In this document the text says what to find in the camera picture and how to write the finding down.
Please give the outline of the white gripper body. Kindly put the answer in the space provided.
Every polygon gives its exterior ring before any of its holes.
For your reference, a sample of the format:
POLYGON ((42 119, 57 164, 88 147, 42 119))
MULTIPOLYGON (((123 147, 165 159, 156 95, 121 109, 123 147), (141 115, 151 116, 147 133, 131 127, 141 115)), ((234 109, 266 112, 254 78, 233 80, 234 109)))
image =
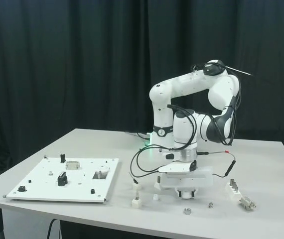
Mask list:
POLYGON ((212 167, 198 167, 192 172, 161 173, 164 188, 202 188, 212 186, 212 167))

